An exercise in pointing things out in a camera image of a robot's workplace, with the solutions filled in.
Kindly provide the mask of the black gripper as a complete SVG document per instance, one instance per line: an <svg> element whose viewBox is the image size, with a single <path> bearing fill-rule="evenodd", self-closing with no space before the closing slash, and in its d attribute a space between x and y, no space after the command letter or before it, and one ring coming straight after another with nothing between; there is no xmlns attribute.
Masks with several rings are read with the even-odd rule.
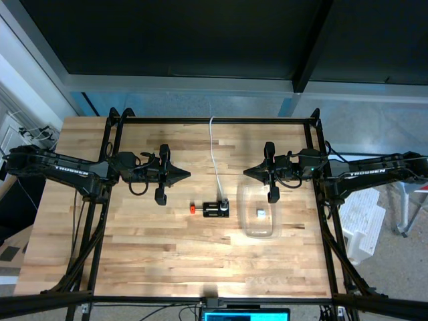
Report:
<svg viewBox="0 0 428 321"><path fill-rule="evenodd" d="M263 153L264 161L257 166L244 170L243 174L267 185L269 187L267 201L269 204L274 204L280 200L280 188L277 184L288 189L295 189L296 186L291 185L290 181L295 181L296 175L292 170L289 156L275 155L276 150L273 142L266 142Z"/></svg>
<svg viewBox="0 0 428 321"><path fill-rule="evenodd" d="M189 171L180 169L170 163L171 151L167 144L162 144L159 149L159 155L154 156L153 160L146 168L146 183L158 184L154 192L154 199L158 205L167 204L167 196L165 187L167 186L167 175L169 175L169 185L174 185L179 181L187 179L191 176Z"/></svg>

